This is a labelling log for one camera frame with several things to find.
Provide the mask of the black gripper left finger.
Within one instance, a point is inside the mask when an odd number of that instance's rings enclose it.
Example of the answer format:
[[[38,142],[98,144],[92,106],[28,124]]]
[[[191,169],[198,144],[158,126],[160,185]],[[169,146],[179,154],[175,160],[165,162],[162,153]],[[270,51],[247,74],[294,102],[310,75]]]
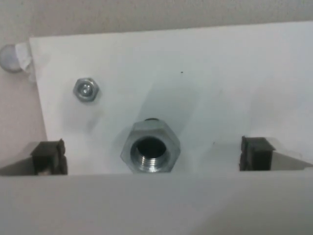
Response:
[[[16,156],[1,160],[0,175],[68,175],[64,140],[30,142]]]

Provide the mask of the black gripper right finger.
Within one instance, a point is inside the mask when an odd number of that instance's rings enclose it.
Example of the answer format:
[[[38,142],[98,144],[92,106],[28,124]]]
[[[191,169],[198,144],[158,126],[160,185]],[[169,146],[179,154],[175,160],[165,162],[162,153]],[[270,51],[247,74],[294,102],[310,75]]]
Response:
[[[288,150],[276,138],[242,136],[240,171],[292,171],[312,167],[312,159]]]

